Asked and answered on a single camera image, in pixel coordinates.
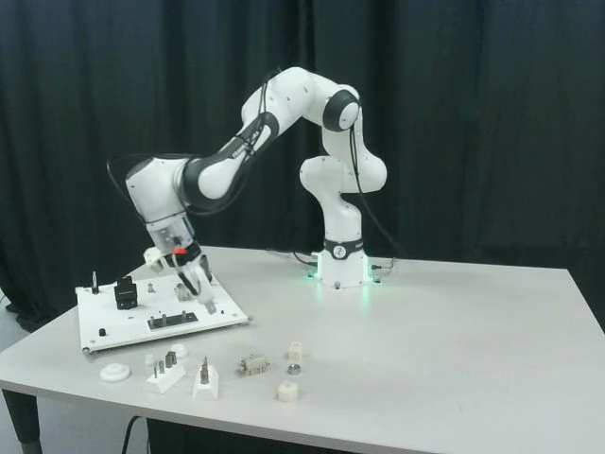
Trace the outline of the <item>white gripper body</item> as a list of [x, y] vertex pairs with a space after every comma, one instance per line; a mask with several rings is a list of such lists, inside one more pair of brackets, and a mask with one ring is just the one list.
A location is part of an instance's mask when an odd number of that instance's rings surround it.
[[201, 305], [214, 305], [213, 275], [206, 260], [187, 262], [184, 266], [178, 266], [176, 271], [183, 284]]

